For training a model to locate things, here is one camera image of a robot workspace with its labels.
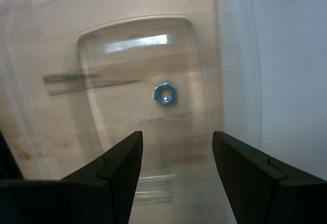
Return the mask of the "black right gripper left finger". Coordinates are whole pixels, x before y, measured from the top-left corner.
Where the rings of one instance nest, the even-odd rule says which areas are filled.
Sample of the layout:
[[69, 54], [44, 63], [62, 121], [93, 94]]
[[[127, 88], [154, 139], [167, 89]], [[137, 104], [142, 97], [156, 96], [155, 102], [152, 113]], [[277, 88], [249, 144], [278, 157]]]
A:
[[61, 180], [1, 181], [1, 223], [128, 223], [142, 156], [135, 131]]

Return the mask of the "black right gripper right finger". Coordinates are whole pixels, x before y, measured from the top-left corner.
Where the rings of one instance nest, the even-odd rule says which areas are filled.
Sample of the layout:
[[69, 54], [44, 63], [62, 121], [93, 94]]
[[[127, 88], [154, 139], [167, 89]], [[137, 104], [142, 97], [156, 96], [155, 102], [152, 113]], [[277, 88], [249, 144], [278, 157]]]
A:
[[237, 223], [326, 223], [325, 180], [220, 131], [213, 153]]

